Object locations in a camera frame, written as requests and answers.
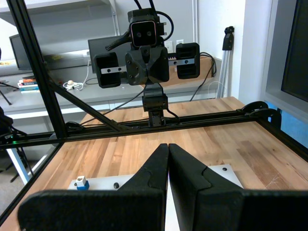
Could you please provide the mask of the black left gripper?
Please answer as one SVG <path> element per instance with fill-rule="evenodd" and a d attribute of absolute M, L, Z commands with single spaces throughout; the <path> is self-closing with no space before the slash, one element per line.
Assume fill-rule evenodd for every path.
<path fill-rule="evenodd" d="M 130 85 L 167 82 L 169 67 L 177 67 L 178 79 L 192 79 L 200 75 L 200 47 L 198 43 L 176 46 L 176 53 L 168 58 L 165 47 L 142 46 L 125 54 L 125 64 L 118 64 L 117 54 L 110 52 L 94 58 L 96 75 L 101 88 L 113 88 L 126 79 Z"/>

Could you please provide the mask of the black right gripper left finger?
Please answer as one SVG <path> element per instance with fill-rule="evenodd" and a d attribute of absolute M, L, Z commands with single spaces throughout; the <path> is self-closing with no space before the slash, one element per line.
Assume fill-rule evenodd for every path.
<path fill-rule="evenodd" d="M 163 231 L 168 145 L 160 144 L 116 191 L 44 190 L 19 206 L 25 231 Z"/>

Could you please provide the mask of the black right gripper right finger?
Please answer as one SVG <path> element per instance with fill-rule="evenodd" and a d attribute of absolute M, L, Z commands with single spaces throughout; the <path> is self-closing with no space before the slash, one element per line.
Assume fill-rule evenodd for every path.
<path fill-rule="evenodd" d="M 169 180 L 182 231 L 305 231 L 306 191 L 247 190 L 176 144 Z"/>

